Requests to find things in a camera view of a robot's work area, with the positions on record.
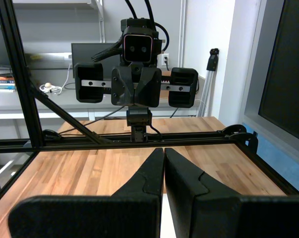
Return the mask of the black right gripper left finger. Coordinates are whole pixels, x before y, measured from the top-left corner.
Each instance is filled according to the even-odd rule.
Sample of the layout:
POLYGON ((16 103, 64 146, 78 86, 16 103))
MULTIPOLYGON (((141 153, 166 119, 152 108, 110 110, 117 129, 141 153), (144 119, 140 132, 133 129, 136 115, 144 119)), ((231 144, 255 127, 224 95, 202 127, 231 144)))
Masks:
POLYGON ((164 151, 156 148, 111 196, 41 195, 9 213, 13 238, 157 238, 160 236, 164 151))

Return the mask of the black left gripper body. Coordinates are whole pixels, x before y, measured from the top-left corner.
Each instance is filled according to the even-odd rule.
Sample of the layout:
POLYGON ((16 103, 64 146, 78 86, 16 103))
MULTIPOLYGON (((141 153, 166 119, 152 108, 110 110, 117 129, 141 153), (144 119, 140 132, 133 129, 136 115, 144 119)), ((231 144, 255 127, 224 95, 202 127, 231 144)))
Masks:
MULTIPOLYGON (((131 68, 135 90, 140 81, 143 66, 134 64, 116 67, 131 68)), ((111 95, 111 79, 104 80, 102 64, 78 63, 75 65, 74 72, 76 98, 79 102, 100 103, 104 94, 108 93, 111 95)), ((195 101, 197 83, 198 73, 196 70, 175 67, 171 70, 169 76, 164 76, 161 72, 160 91, 168 91, 169 106, 174 108, 191 108, 195 101)))

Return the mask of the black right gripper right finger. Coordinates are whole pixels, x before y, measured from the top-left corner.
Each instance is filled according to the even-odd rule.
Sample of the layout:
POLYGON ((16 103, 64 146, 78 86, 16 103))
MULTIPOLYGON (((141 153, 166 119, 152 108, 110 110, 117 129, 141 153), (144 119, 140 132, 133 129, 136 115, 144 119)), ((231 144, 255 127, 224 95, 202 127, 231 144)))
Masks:
POLYGON ((172 148, 165 184, 178 238, 299 238, 299 196, 241 195, 172 148))

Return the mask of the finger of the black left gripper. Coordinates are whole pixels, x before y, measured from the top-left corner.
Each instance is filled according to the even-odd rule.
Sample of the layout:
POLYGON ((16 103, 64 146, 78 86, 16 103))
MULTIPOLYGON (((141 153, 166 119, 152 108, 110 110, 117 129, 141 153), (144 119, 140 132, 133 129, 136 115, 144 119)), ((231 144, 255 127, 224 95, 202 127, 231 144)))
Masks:
POLYGON ((135 89, 134 104, 139 107, 158 107, 161 90, 161 69, 143 67, 135 89))
POLYGON ((131 68, 115 67, 111 78, 111 103, 116 106, 132 106, 134 93, 131 68))

